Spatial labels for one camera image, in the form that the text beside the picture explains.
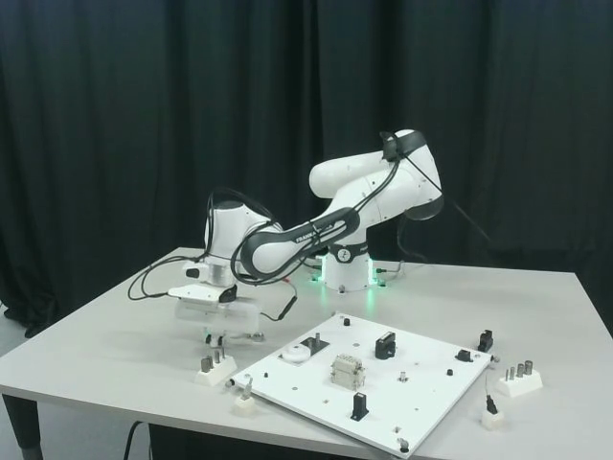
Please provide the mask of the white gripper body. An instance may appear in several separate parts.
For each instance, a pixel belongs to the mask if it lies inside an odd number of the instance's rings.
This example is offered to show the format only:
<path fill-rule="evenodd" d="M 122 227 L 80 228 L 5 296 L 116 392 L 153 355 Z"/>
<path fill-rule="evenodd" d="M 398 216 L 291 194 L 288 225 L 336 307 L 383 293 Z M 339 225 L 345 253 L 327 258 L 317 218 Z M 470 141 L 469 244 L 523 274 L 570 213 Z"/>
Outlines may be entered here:
<path fill-rule="evenodd" d="M 239 297 L 226 304 L 179 300 L 175 316 L 203 326 L 210 334 L 254 334 L 260 330 L 261 309 L 249 298 Z"/>

